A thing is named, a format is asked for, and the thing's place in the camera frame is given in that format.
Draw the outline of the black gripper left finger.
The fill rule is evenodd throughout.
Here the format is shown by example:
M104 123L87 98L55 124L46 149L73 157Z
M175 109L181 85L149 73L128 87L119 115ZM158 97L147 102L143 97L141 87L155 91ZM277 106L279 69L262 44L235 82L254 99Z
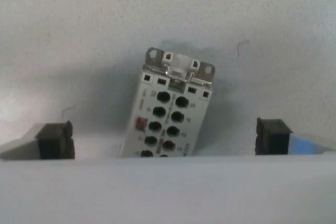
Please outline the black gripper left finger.
M1 144L1 160L75 159L73 125L34 124L21 138Z

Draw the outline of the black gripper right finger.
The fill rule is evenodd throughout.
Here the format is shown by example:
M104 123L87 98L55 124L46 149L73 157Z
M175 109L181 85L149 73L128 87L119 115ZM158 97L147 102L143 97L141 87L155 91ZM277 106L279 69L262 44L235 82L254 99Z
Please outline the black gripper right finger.
M295 133L281 119L257 118L256 155L334 154L335 137Z

